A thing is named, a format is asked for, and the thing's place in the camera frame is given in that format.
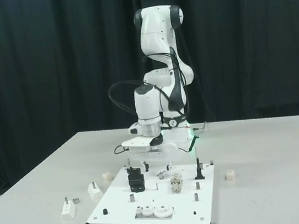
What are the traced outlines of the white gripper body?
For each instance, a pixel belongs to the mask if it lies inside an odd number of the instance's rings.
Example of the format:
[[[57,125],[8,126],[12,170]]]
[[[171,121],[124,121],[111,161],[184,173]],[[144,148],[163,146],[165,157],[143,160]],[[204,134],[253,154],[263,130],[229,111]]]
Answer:
[[[179,152],[177,145],[170,142],[150,148],[134,148],[130,151],[130,156],[134,161],[155,162],[179,158]]]

